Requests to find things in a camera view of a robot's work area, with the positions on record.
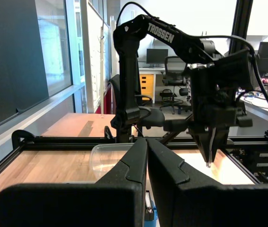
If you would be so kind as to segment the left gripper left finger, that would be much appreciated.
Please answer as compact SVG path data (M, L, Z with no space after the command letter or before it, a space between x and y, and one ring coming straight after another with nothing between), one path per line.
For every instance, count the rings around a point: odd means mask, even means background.
M0 192L0 227L141 227L148 145L139 139L95 183L22 183Z

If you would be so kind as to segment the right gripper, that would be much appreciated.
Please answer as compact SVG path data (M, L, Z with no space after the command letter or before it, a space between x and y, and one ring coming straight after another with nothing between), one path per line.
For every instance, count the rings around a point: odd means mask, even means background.
M168 132L189 128L188 133L206 163L214 162L217 150L226 144L229 127L253 126L244 104L236 104L224 90L220 90L211 73L210 68L189 71L192 114L186 119L166 120L163 126ZM213 129L212 137L205 128Z

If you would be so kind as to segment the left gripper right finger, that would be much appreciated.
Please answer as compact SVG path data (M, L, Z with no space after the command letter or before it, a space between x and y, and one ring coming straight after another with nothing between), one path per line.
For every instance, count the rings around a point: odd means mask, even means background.
M162 227L268 227L268 184L223 185L155 139L148 149Z

